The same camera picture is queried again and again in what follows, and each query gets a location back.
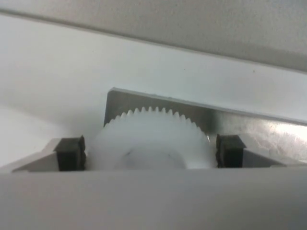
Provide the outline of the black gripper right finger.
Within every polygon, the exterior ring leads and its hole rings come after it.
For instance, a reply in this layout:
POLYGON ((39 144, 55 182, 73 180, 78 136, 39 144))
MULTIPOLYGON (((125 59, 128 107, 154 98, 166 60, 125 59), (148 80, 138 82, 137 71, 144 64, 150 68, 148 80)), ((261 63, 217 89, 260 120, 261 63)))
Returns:
POLYGON ((217 135, 216 160, 219 168, 285 167, 286 161, 271 156, 251 138, 240 135, 217 135))

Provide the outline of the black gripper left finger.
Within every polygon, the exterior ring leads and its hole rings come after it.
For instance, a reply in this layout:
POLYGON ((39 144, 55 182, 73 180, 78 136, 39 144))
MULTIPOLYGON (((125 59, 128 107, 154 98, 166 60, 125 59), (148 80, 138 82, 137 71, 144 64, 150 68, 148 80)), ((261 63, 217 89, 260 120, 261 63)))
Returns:
POLYGON ((84 171, 84 136, 54 138, 40 151, 11 163, 12 172, 84 171))

